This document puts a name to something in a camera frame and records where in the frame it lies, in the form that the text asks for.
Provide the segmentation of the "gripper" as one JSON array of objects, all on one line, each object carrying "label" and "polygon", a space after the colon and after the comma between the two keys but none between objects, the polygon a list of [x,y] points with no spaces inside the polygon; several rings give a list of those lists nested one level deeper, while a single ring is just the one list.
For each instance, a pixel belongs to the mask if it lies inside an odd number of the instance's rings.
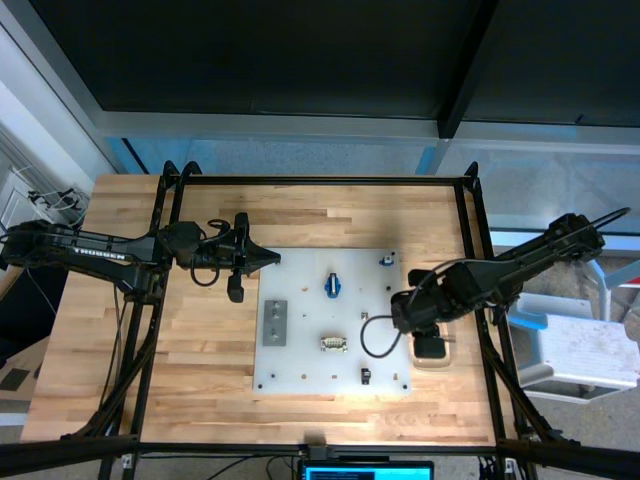
[{"label": "gripper", "polygon": [[393,326],[402,334],[428,329],[432,324],[449,322],[449,304],[439,294],[399,292],[391,298]]},{"label": "gripper", "polygon": [[[234,219],[234,252],[232,255],[231,275],[227,282],[227,294],[233,303],[242,303],[244,288],[242,275],[246,264],[246,240],[249,234],[249,218],[247,213],[238,213]],[[249,241],[249,256],[259,258],[249,263],[249,274],[259,271],[269,265],[279,264],[280,254],[264,248],[252,240]]]}]

